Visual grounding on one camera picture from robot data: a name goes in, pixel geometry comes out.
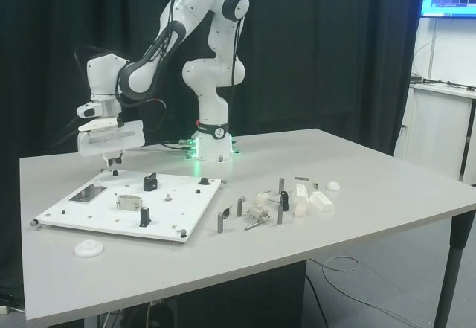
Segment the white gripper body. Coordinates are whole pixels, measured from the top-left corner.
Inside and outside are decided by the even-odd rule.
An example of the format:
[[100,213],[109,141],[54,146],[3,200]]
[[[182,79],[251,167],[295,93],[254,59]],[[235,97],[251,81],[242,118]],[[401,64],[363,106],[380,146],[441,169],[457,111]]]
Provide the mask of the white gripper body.
[[105,155],[145,144],[141,120],[94,119],[78,128],[77,148],[83,157]]

